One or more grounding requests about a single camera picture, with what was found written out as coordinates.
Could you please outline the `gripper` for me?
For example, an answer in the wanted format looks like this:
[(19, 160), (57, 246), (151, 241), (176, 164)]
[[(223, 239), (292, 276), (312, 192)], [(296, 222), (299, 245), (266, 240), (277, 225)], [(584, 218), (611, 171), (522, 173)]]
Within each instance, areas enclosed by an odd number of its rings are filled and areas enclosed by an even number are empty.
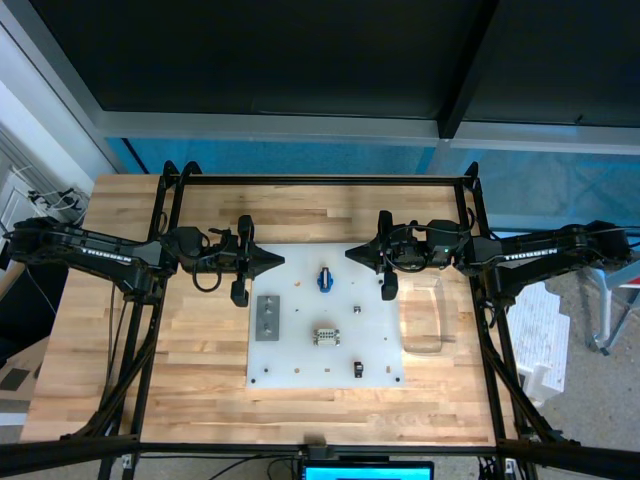
[(219, 256), (219, 269), (222, 273), (234, 273), (236, 279), (231, 283), (230, 298), (235, 306), (247, 306), (249, 293), (246, 282), (285, 263), (284, 257), (264, 250), (254, 239), (254, 223), (250, 215), (238, 219), (237, 234), (230, 235), (226, 247)]
[(394, 225), (392, 214), (382, 210), (378, 219), (379, 238), (349, 248), (345, 253), (347, 259), (375, 273), (380, 270), (383, 274), (381, 285), (383, 301), (392, 301), (397, 296), (399, 290), (397, 271), (419, 273), (426, 268), (426, 241), (419, 240), (414, 235), (415, 231), (425, 233), (426, 229), (416, 220), (412, 220), (409, 224)]

